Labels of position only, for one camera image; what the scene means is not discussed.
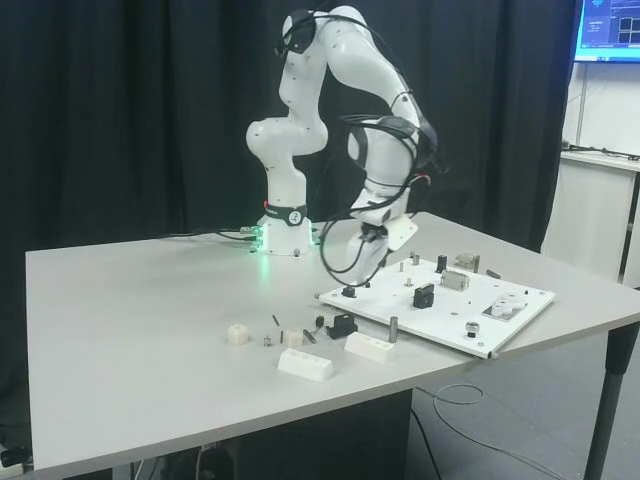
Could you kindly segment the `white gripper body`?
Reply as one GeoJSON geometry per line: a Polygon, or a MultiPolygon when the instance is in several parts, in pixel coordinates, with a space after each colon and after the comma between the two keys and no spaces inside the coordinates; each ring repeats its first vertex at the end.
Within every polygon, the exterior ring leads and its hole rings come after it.
{"type": "Polygon", "coordinates": [[[379,233],[356,233],[348,242],[346,279],[349,284],[362,284],[370,279],[388,250],[388,237],[379,233]]]}

